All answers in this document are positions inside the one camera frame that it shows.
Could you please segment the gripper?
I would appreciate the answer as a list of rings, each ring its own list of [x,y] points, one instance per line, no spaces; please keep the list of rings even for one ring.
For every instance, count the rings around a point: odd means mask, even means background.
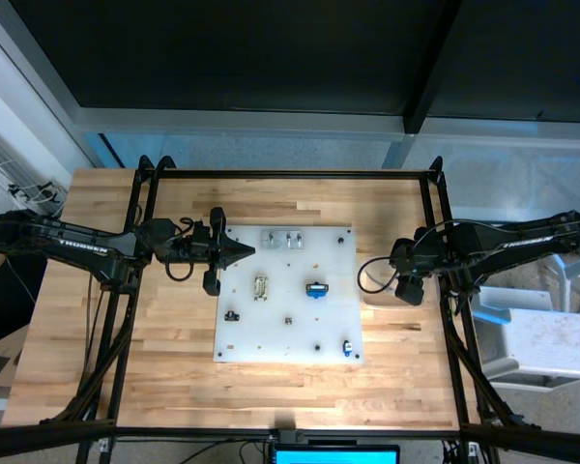
[[[205,264],[208,270],[203,275],[203,289],[209,296],[218,296],[220,281],[218,271],[227,269],[238,261],[255,253],[254,247],[234,240],[225,233],[226,217],[221,207],[210,212],[209,225],[202,220],[183,218],[184,252],[189,264]]]
[[[397,239],[391,249],[390,265],[397,274],[394,295],[406,304],[418,306],[422,303],[424,291],[422,278],[416,271],[414,245],[413,240]]]

